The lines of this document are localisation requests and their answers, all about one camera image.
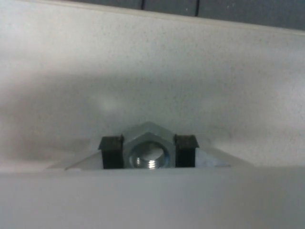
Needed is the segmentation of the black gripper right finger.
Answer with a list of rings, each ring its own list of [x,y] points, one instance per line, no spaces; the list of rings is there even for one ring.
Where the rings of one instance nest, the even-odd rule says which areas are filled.
[[[229,167],[229,163],[202,150],[195,135],[175,135],[175,167]]]

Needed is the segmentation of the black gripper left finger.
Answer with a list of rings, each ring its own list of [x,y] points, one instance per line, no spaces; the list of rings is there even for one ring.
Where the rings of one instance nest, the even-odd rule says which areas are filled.
[[[75,157],[66,170],[123,169],[123,136],[103,136],[97,150]]]

